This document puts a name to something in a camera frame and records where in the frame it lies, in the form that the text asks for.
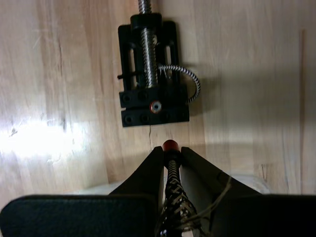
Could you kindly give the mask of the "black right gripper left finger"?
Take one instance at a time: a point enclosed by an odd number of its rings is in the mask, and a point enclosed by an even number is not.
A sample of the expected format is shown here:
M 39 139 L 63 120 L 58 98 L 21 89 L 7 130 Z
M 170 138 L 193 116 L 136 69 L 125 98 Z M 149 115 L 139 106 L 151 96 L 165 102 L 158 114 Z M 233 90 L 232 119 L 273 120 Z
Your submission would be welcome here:
M 152 237 L 162 202 L 164 153 L 154 148 L 108 195 L 29 195 L 0 213 L 5 237 Z

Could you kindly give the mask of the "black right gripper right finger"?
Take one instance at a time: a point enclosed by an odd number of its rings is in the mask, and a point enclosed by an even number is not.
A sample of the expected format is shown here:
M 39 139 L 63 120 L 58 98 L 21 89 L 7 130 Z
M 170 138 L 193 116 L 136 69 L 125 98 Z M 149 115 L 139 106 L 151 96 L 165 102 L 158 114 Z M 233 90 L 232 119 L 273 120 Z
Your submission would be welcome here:
M 182 185 L 202 213 L 229 190 L 202 221 L 212 237 L 314 237 L 316 197 L 262 194 L 182 147 Z

